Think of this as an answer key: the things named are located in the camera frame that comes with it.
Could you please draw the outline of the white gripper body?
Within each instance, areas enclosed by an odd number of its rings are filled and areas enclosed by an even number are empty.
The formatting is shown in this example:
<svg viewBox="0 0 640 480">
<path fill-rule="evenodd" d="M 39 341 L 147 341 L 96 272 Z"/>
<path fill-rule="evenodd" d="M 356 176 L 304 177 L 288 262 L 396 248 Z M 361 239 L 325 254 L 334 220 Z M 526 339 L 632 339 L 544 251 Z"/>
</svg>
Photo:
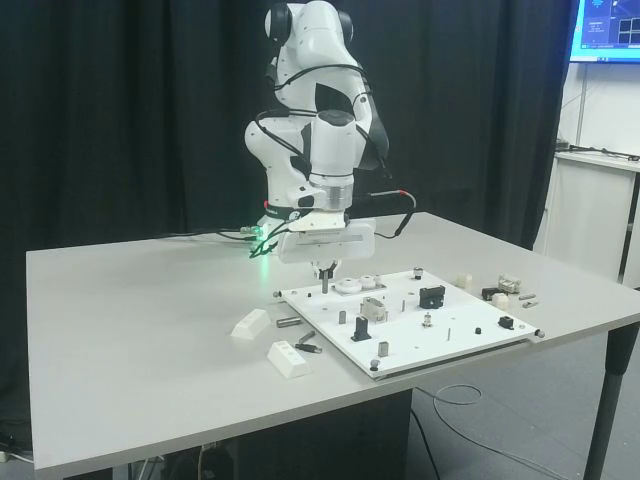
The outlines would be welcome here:
<svg viewBox="0 0 640 480">
<path fill-rule="evenodd" d="M 277 255 L 286 264 L 370 258 L 375 251 L 375 222 L 350 222 L 344 229 L 285 233 Z"/>
</svg>

